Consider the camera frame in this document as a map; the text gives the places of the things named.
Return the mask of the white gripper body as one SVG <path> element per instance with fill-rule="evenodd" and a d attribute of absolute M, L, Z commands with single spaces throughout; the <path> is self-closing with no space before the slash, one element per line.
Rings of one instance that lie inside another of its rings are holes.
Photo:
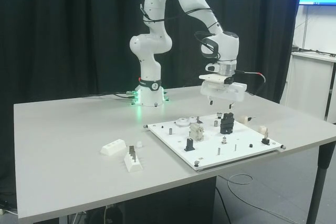
<path fill-rule="evenodd" d="M 201 86 L 201 94 L 213 98 L 241 102 L 245 97 L 247 84 L 233 82 L 232 84 L 214 83 L 204 81 Z"/>

